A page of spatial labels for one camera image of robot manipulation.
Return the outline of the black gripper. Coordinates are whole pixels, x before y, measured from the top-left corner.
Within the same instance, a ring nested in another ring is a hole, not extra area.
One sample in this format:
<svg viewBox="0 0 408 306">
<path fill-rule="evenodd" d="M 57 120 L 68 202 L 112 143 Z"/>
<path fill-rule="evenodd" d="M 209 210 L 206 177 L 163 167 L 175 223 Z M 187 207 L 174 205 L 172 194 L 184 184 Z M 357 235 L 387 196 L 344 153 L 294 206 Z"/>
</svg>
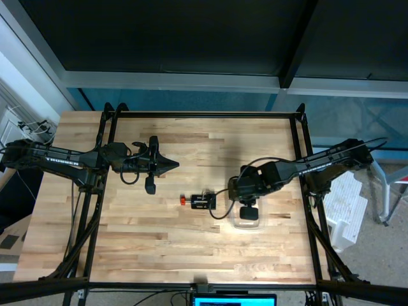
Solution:
<svg viewBox="0 0 408 306">
<path fill-rule="evenodd" d="M 259 219 L 259 209 L 255 207 L 255 204 L 264 191 L 263 187 L 261 177 L 257 173 L 229 179 L 228 198 L 242 205 L 239 212 L 240 219 Z"/>
<path fill-rule="evenodd" d="M 156 193 L 156 185 L 154 183 L 154 176 L 163 175 L 168 171 L 179 167 L 179 162 L 173 161 L 164 157 L 159 153 L 159 140 L 157 136 L 149 138 L 149 144 L 142 142 L 133 142 L 133 146 L 138 147 L 136 154 L 127 156 L 120 167 L 120 179 L 126 185 L 136 184 L 140 178 L 141 173 L 146 173 L 145 190 L 147 194 L 153 195 Z M 124 173 L 135 173 L 136 178 L 132 182 L 124 179 Z"/>
</svg>

